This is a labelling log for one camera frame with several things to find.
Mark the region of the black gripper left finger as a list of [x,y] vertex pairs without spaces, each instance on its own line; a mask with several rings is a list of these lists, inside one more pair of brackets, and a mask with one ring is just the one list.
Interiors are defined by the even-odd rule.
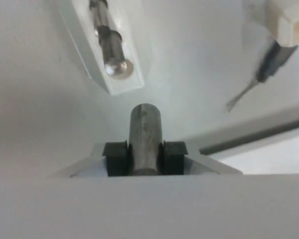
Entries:
[[128,175],[127,141],[97,143],[89,156],[66,166],[51,177],[121,177]]

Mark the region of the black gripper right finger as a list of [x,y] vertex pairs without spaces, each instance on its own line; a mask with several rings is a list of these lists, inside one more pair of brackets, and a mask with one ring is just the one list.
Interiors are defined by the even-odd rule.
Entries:
[[165,141],[163,143],[163,174],[164,175],[241,175],[242,171],[199,154],[199,160],[189,157],[184,141]]

